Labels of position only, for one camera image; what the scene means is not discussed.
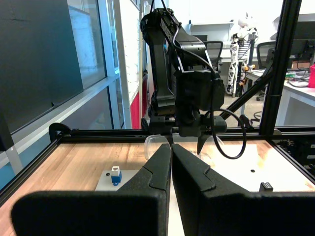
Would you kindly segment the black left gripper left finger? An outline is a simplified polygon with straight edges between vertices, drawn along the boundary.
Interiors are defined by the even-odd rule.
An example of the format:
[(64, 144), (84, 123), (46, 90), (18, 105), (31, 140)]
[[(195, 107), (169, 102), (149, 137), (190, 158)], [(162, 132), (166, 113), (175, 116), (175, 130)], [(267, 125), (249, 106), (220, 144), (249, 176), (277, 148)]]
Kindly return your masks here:
[(117, 191), (39, 191), (11, 210), (18, 236), (165, 236), (172, 154), (163, 144)]

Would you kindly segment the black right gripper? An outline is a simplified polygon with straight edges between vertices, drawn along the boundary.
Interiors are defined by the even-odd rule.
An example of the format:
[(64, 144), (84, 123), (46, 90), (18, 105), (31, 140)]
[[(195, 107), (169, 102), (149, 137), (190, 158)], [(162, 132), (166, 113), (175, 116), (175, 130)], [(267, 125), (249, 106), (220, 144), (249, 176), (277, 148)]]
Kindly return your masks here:
[(175, 116), (173, 119), (166, 116), (153, 116), (149, 123), (149, 132), (154, 135), (167, 136), (170, 145), (174, 143), (173, 133), (177, 133), (181, 137), (198, 137), (197, 154), (201, 153), (211, 130), (216, 133), (225, 133), (226, 121), (221, 116), (212, 116), (210, 112), (203, 115), (195, 111), (191, 121), (184, 120), (179, 116)]

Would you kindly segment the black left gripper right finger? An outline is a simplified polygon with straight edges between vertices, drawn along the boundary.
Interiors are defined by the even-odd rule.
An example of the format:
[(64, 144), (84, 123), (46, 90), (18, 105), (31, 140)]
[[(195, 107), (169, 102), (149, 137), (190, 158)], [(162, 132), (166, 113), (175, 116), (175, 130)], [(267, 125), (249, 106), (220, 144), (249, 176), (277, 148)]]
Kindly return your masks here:
[(172, 175), (187, 236), (312, 236), (312, 192), (250, 192), (178, 144)]

